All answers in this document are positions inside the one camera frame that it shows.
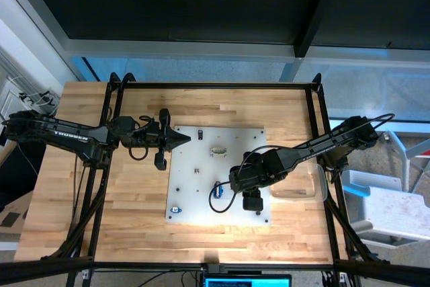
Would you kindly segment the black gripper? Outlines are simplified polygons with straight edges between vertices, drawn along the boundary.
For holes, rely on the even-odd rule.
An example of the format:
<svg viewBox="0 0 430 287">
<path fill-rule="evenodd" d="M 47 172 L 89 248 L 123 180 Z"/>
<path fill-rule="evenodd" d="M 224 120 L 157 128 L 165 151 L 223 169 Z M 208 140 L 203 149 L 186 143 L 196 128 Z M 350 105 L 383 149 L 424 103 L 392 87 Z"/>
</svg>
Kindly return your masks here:
<svg viewBox="0 0 430 287">
<path fill-rule="evenodd" d="M 159 121 L 151 120 L 150 124 L 146 127 L 144 144 L 145 147 L 156 148 L 158 152 L 155 154 L 154 164 L 158 170 L 166 170 L 167 160 L 165 159 L 165 152 L 168 150 L 169 135 L 168 129 L 170 128 L 171 115 L 167 108 L 163 108 L 159 112 Z M 174 140 L 171 143 L 171 149 L 175 149 L 185 143 L 191 141 L 191 137 L 180 133 L 178 130 L 171 129 L 171 137 Z"/>
<path fill-rule="evenodd" d="M 259 188 L 252 188 L 242 192 L 243 210 L 261 212 L 263 210 L 263 198 Z"/>
</svg>

